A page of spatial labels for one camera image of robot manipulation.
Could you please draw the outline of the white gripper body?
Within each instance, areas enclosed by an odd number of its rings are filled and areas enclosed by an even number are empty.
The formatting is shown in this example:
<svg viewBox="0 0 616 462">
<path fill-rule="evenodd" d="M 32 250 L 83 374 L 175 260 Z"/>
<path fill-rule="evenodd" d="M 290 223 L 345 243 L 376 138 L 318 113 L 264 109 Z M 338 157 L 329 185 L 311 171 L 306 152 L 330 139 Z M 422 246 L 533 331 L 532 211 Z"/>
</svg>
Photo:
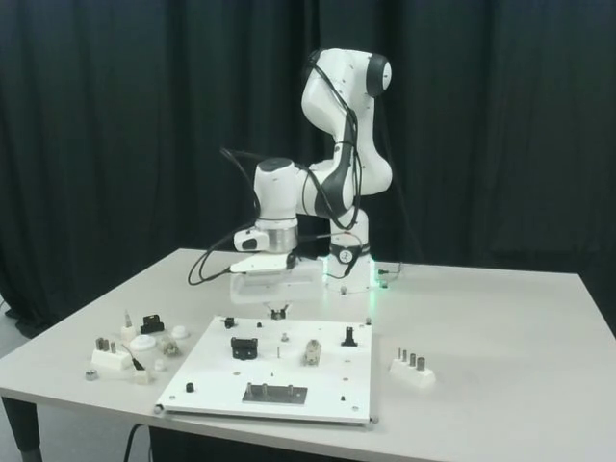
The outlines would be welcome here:
<svg viewBox="0 0 616 462">
<path fill-rule="evenodd" d="M 247 258 L 233 264 L 230 272 L 230 299 L 235 304 L 291 303 L 323 293 L 319 260 L 299 261 L 288 269 L 282 258 Z"/>
</svg>

